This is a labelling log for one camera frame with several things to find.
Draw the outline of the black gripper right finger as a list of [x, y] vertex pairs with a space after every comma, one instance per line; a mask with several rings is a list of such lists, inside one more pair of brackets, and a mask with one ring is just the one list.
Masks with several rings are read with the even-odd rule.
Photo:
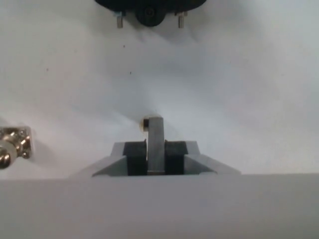
[[196, 141], [165, 142], [166, 175], [232, 174], [241, 172], [200, 152]]

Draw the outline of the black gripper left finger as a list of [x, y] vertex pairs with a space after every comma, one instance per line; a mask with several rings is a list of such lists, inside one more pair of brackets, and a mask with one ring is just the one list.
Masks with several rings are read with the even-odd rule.
[[147, 174], [147, 143], [116, 142], [111, 155], [98, 161], [93, 176], [145, 176]]

